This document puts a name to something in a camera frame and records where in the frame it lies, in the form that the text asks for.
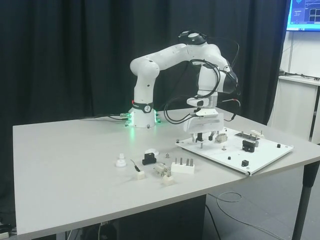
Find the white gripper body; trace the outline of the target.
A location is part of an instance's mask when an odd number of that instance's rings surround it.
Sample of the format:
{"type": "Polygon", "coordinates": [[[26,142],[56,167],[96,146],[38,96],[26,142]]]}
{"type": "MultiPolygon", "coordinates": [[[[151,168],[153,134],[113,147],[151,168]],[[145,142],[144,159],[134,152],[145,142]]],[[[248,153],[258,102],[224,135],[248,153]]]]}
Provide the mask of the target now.
{"type": "Polygon", "coordinates": [[[224,127],[224,115],[193,117],[183,124],[186,133],[207,133],[221,131],[224,127]]]}

